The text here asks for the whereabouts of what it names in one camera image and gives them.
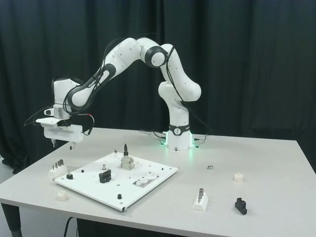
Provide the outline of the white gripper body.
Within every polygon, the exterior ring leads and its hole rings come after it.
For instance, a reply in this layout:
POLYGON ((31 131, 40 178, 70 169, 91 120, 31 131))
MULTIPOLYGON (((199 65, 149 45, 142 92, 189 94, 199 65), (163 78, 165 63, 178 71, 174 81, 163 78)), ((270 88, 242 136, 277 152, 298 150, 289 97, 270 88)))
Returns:
POLYGON ((82 126, 45 127, 44 136, 49 139, 78 143, 83 140, 82 126))

